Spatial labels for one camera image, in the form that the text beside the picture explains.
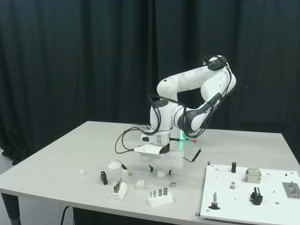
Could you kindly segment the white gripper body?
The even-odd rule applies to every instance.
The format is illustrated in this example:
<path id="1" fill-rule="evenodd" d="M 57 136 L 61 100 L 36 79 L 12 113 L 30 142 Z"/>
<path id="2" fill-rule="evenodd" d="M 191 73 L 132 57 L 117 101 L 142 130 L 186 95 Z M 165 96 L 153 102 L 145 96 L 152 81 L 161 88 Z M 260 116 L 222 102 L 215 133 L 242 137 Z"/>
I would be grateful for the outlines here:
<path id="1" fill-rule="evenodd" d="M 182 168 L 183 151 L 169 151 L 165 154 L 140 154 L 140 162 L 151 165 L 154 168 Z"/>

